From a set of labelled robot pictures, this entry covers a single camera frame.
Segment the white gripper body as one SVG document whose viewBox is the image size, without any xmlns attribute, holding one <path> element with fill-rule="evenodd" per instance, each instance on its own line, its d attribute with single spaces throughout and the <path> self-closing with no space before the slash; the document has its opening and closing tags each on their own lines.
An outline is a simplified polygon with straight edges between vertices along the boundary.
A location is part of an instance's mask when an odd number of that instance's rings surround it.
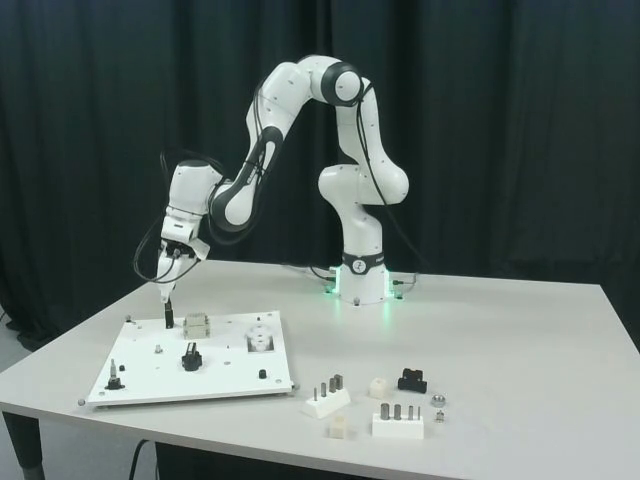
<svg viewBox="0 0 640 480">
<path fill-rule="evenodd" d="M 170 294 L 177 283 L 177 278 L 189 267 L 188 254 L 169 254 L 163 251 L 157 264 L 156 285 L 161 294 Z"/>
</svg>

